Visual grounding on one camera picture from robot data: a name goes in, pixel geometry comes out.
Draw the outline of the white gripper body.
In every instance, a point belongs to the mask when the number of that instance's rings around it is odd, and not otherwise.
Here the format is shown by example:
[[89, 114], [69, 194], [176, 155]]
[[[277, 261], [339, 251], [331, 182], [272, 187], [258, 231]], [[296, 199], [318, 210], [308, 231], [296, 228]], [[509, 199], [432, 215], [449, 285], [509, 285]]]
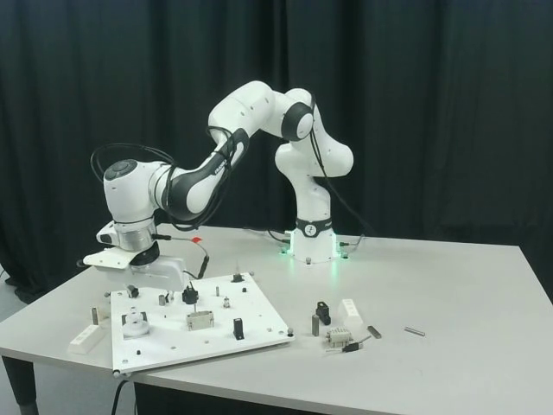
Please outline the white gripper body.
[[107, 277], [124, 286], [138, 289], [150, 287], [166, 291], [182, 291], [185, 286], [185, 261], [177, 257], [159, 257], [148, 265], [129, 265], [116, 270], [109, 269]]

